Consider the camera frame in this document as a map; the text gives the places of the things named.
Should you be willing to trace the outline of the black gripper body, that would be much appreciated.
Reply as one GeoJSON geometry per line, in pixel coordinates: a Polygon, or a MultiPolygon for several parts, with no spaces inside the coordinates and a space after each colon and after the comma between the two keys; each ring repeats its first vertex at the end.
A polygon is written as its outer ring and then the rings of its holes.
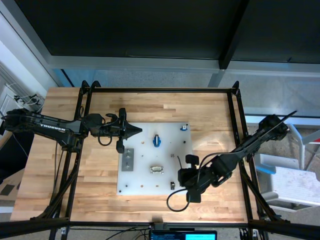
{"type": "Polygon", "coordinates": [[[118,116],[114,113],[107,113],[106,117],[110,118],[110,121],[104,123],[101,127],[101,136],[108,137],[108,143],[101,143],[102,146],[109,146],[113,137],[117,137],[118,140],[116,142],[116,151],[119,154],[123,154],[125,152],[125,147],[123,144],[123,140],[125,139],[126,133],[126,122],[127,122],[127,112],[125,108],[120,108],[118,111],[118,116]]]}
{"type": "Polygon", "coordinates": [[[202,201],[202,194],[209,186],[207,182],[201,182],[201,171],[205,159],[200,161],[196,155],[186,155],[186,163],[191,165],[186,182],[186,197],[189,203],[200,203],[202,201]]]}

